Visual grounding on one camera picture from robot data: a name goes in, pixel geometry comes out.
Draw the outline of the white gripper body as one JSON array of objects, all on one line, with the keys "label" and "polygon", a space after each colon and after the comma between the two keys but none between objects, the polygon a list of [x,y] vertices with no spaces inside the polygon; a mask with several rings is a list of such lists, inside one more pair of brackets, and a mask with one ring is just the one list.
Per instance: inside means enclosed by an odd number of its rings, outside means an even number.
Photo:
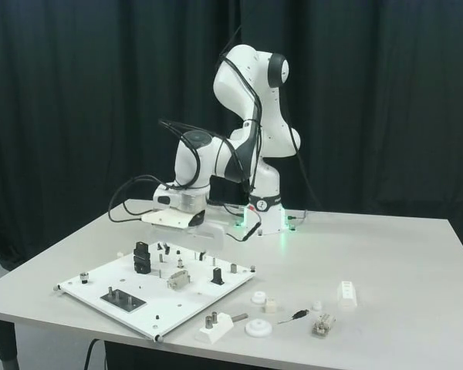
[{"label": "white gripper body", "polygon": [[225,243],[224,228],[210,223],[184,229],[150,225],[149,233],[157,241],[199,252],[220,251]]}]

